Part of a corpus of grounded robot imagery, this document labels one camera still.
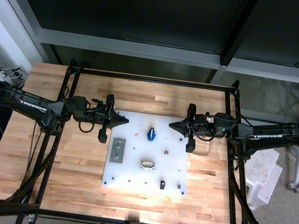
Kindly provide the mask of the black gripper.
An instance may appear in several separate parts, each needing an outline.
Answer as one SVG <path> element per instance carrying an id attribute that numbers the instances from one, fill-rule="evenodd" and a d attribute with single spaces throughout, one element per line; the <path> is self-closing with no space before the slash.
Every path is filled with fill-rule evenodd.
<path id="1" fill-rule="evenodd" d="M 113 109 L 115 103 L 114 99 L 114 95 L 112 94 L 107 95 L 105 103 L 101 100 L 92 99 L 92 102 L 96 103 L 96 106 L 92 108 L 91 105 L 88 105 L 80 119 L 80 123 L 91 123 L 91 129 L 87 131 L 83 130 L 80 125 L 79 130 L 83 133 L 90 133 L 93 131 L 95 124 L 100 124 L 102 128 L 99 129 L 98 140 L 100 143 L 107 143 L 106 130 L 108 128 L 114 128 L 129 123 L 126 117 L 118 114 Z"/>
<path id="2" fill-rule="evenodd" d="M 195 138 L 203 142 L 210 142 L 215 136 L 215 128 L 213 124 L 208 121 L 208 119 L 211 118 L 209 112 L 196 114 L 196 108 L 195 104 L 189 104 L 186 119 L 169 123 L 171 129 L 187 138 L 185 148 L 187 153 L 194 152 L 196 148 Z"/>

